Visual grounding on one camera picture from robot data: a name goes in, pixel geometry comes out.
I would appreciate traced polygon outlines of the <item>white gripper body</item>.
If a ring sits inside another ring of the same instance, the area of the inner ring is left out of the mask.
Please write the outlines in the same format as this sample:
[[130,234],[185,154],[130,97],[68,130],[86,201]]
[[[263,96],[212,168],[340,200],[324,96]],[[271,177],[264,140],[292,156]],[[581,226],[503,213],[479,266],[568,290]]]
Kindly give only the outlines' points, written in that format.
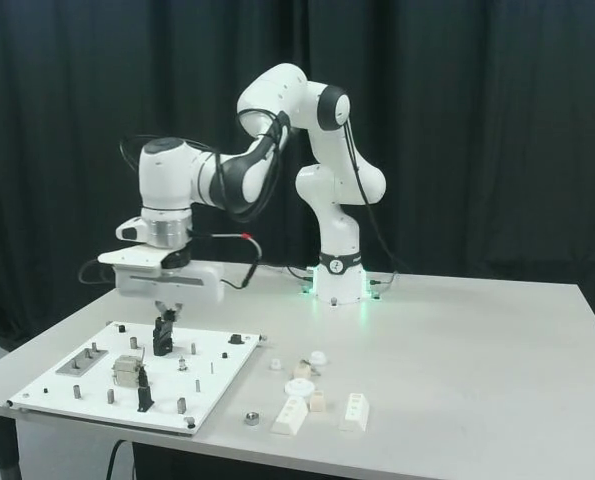
[[223,265],[189,263],[178,269],[116,267],[116,289],[125,297],[161,303],[219,303]]

